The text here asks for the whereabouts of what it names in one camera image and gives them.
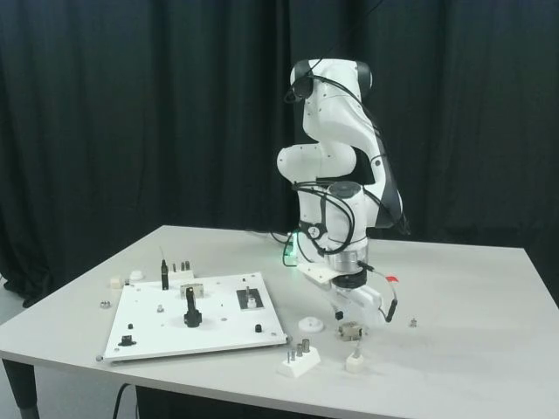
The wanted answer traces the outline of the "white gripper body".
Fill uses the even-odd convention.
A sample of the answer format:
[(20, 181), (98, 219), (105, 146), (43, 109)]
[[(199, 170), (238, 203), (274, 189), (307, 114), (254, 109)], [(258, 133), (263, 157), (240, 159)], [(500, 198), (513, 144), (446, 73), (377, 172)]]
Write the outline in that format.
[(383, 297), (368, 285), (355, 289), (333, 286), (329, 291), (329, 301), (334, 312), (342, 311), (342, 318), (338, 321), (354, 321), (363, 328), (374, 328), (385, 322)]

